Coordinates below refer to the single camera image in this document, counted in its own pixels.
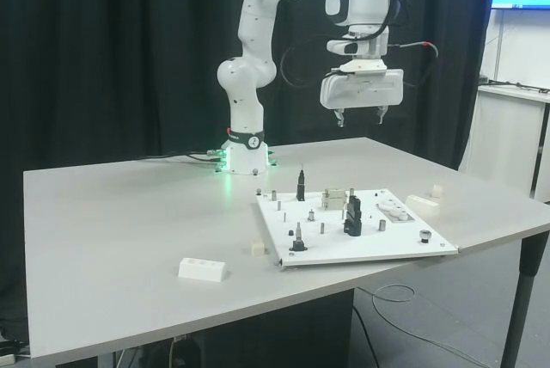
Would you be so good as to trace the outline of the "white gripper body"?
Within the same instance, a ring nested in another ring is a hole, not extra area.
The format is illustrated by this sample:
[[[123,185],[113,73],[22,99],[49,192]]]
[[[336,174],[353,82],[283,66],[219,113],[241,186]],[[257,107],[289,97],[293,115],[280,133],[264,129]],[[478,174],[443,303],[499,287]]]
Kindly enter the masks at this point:
[[[403,76],[401,69],[332,75],[321,83],[320,103],[329,110],[397,106],[403,100]]]

